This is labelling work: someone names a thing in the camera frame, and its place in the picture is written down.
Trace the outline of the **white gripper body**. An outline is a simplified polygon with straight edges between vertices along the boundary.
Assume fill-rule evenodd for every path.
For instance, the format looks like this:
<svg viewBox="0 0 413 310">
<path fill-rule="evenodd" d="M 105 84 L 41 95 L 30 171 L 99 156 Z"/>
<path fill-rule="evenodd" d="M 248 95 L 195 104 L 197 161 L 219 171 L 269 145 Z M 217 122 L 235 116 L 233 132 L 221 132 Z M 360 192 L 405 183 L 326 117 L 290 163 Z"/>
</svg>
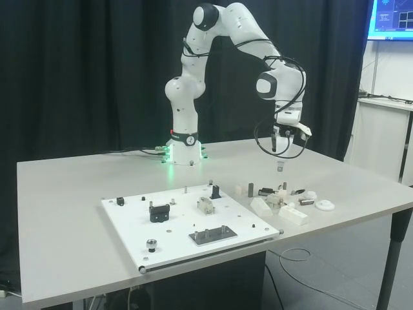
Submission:
<svg viewBox="0 0 413 310">
<path fill-rule="evenodd" d="M 302 123 L 278 125 L 277 148 L 280 149 L 280 152 L 289 151 L 295 136 L 299 136 L 304 141 L 304 147 L 306 147 L 312 132 L 309 127 Z"/>
</svg>

